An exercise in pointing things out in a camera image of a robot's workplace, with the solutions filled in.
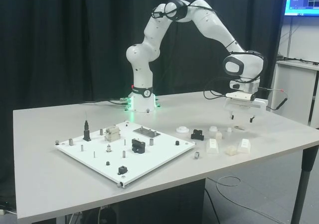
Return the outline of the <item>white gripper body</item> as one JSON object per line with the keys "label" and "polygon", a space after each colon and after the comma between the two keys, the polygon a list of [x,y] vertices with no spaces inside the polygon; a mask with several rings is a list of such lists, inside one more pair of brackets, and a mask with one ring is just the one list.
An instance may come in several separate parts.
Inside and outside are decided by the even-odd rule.
{"label": "white gripper body", "polygon": [[254,101],[243,101],[227,98],[224,108],[233,115],[236,113],[245,113],[250,116],[257,116],[266,111],[268,100],[255,99]]}

